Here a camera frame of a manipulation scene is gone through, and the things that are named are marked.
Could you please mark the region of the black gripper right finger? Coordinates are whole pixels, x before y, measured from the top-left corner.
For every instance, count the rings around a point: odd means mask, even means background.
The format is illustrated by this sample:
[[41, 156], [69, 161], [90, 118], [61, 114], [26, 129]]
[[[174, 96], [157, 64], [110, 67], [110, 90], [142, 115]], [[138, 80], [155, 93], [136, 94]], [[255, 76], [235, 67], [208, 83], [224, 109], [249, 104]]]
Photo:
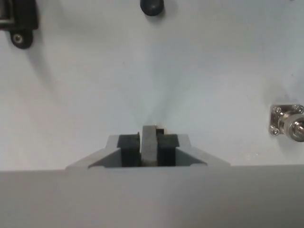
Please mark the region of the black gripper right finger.
[[167, 134], [164, 129], [157, 129], [156, 136], [158, 166], [230, 166], [229, 162], [192, 146], [187, 134]]

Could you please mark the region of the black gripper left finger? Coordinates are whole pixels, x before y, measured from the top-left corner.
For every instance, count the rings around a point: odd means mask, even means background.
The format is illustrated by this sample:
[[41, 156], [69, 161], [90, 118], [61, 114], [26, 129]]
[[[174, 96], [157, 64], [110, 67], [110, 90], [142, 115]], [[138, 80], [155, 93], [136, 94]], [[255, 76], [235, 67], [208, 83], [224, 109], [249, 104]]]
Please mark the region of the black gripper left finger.
[[67, 170], [140, 167], [140, 134], [110, 135], [106, 146], [66, 167]]

